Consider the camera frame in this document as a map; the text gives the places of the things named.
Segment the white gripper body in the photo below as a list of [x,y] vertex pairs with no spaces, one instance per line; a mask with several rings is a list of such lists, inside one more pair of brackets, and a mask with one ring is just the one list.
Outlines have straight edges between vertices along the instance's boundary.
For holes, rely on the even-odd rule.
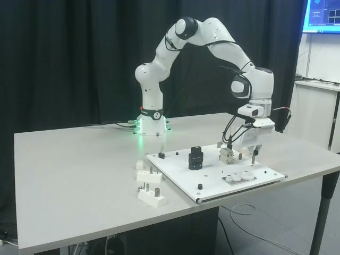
[[240,148],[257,146],[262,143],[265,135],[271,134],[274,125],[254,126],[251,124],[241,125]]

